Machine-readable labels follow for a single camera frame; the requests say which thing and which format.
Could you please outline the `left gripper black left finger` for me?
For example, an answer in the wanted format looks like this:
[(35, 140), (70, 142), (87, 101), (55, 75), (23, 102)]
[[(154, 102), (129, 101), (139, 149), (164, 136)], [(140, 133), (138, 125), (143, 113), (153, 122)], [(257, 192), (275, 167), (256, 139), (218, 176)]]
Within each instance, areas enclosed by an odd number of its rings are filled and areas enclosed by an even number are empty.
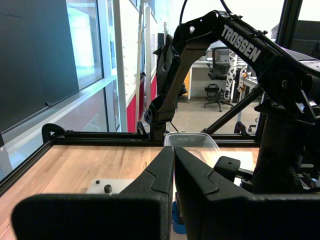
[(174, 152), (164, 147), (118, 194), (38, 194), (11, 214), (19, 240), (167, 240)]

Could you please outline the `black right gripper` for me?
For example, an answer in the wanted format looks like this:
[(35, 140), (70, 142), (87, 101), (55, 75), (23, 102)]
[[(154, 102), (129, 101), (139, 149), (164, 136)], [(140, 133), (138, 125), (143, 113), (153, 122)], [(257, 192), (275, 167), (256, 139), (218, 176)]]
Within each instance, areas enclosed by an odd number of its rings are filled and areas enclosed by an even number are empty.
[(257, 169), (251, 157), (238, 159), (241, 154), (220, 155), (214, 171), (252, 194), (302, 194), (303, 184), (292, 165), (270, 154), (262, 156)]

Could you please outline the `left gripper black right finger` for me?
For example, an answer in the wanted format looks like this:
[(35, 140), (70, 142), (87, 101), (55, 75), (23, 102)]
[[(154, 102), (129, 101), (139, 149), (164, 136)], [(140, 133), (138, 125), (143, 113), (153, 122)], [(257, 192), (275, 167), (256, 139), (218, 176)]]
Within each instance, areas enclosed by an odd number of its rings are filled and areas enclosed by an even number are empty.
[(182, 147), (175, 147), (174, 180), (190, 240), (317, 240), (316, 194), (254, 195)]

